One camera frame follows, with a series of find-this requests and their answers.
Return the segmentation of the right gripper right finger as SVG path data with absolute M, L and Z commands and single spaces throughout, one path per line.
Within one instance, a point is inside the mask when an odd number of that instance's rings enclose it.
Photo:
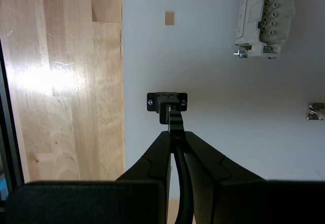
M 185 133 L 196 223 L 324 223 L 324 182 L 265 180 Z

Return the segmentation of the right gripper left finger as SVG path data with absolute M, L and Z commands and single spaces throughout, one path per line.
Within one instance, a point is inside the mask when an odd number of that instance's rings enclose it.
M 6 223 L 166 223 L 171 138 L 162 132 L 114 181 L 35 181 L 5 202 Z

